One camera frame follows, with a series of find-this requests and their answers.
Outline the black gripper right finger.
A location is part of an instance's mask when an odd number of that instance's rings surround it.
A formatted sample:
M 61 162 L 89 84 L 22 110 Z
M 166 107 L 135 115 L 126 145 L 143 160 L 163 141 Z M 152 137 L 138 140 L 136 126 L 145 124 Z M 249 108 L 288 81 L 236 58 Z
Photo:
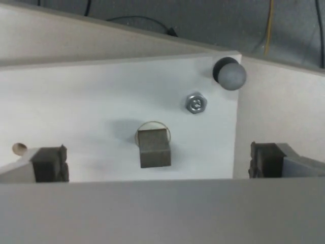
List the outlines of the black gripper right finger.
M 287 143 L 251 143 L 250 178 L 324 177 L 324 163 L 299 155 Z

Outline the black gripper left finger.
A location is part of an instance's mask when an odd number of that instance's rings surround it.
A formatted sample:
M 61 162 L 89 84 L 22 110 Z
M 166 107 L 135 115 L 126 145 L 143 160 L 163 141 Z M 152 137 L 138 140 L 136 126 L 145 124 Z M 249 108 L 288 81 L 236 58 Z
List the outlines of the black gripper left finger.
M 14 144 L 14 162 L 1 165 L 1 183 L 52 183 L 69 182 L 68 151 L 59 147 L 27 148 Z

